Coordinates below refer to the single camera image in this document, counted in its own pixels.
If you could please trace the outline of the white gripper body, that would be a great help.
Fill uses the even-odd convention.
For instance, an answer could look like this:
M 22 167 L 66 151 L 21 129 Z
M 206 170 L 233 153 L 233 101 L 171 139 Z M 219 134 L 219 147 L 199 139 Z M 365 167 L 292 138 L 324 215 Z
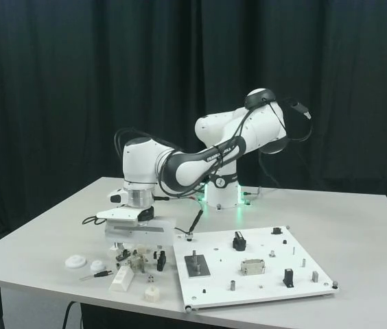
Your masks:
M 174 219 L 152 219 L 140 222 L 135 227 L 108 222 L 105 237 L 112 243 L 171 246 L 174 242 Z

